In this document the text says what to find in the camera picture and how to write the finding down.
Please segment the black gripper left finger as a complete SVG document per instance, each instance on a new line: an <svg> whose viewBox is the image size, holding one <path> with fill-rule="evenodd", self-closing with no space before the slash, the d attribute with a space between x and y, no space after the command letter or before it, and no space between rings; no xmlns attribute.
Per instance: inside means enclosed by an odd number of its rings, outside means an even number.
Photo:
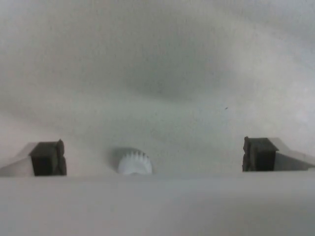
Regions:
<svg viewBox="0 0 315 236"><path fill-rule="evenodd" d="M27 143L15 156L0 160L2 177L66 176L64 142Z"/></svg>

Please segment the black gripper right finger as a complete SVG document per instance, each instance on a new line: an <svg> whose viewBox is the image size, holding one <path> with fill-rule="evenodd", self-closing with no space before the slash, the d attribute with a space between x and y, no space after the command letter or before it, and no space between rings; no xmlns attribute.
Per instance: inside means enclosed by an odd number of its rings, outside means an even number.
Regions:
<svg viewBox="0 0 315 236"><path fill-rule="evenodd" d="M243 172L308 171L315 158L290 149L279 138L244 138Z"/></svg>

